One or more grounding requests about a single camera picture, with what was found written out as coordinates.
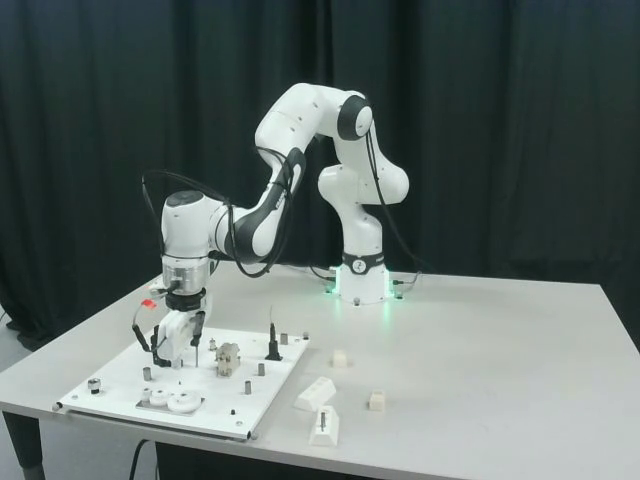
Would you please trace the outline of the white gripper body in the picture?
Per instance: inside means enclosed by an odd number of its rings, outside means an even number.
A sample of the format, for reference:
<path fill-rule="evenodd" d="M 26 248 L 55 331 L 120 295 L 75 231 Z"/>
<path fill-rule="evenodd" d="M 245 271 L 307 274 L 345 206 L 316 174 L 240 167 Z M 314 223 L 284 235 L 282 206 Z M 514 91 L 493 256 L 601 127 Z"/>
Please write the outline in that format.
<path fill-rule="evenodd" d="M 199 307 L 182 312 L 169 309 L 159 323 L 158 329 L 158 358 L 168 361 L 173 369 L 180 369 L 183 365 L 183 354 L 192 345 L 193 321 L 197 313 L 205 314 L 204 325 L 211 314 L 211 296 L 205 295 Z"/>

